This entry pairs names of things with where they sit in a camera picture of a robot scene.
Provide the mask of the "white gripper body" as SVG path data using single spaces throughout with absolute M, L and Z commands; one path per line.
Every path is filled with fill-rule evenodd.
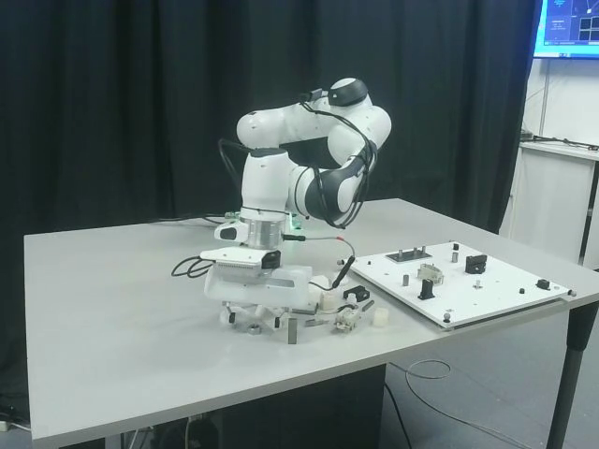
M 204 293 L 218 302 L 296 309 L 309 302 L 313 269 L 281 266 L 276 269 L 249 269 L 216 266 L 209 270 Z

